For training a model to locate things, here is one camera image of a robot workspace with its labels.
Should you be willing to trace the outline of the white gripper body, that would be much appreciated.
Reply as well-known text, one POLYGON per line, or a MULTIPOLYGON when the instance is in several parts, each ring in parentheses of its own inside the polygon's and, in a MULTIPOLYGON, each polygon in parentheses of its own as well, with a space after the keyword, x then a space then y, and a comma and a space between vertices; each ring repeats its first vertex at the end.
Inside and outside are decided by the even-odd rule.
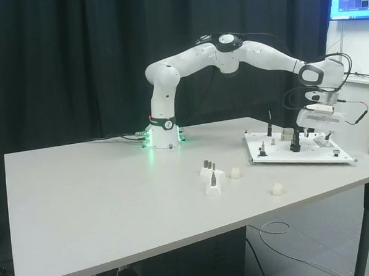
POLYGON ((345 114, 336 112, 333 106, 304 107, 299 111, 296 124, 305 128, 338 128, 344 123, 345 114))

